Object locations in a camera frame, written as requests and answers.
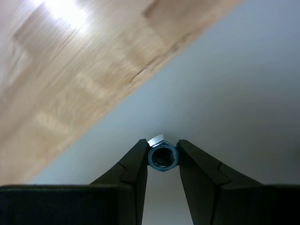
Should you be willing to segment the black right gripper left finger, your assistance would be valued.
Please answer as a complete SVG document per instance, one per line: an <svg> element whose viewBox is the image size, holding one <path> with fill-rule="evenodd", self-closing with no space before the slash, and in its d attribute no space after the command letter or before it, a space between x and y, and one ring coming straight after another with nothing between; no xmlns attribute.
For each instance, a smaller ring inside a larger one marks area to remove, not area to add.
<svg viewBox="0 0 300 225"><path fill-rule="evenodd" d="M139 140L88 185L5 185L3 225L139 225L147 184L149 145Z"/></svg>

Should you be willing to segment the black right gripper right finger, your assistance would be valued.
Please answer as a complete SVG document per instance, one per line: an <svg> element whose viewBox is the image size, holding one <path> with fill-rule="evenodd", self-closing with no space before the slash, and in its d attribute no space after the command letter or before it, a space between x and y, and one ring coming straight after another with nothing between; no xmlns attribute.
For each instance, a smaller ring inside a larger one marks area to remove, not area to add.
<svg viewBox="0 0 300 225"><path fill-rule="evenodd" d="M298 225L300 187L264 185L179 140L180 178L195 225Z"/></svg>

